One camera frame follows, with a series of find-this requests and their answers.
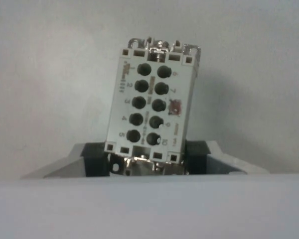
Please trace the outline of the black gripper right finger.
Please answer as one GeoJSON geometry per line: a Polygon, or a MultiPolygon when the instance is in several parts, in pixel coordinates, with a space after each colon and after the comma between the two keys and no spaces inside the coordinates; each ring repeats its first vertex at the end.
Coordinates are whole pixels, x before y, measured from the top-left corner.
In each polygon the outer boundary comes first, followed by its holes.
{"type": "Polygon", "coordinates": [[[216,141],[186,141],[184,162],[189,175],[263,175],[270,172],[223,152],[216,141]]]}

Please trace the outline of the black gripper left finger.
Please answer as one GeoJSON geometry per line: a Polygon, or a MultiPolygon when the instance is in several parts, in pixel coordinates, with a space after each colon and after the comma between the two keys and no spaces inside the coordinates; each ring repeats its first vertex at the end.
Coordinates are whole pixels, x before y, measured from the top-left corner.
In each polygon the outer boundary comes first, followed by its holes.
{"type": "Polygon", "coordinates": [[[22,179],[104,177],[110,175],[103,142],[77,143],[68,156],[34,170],[22,179]]]}

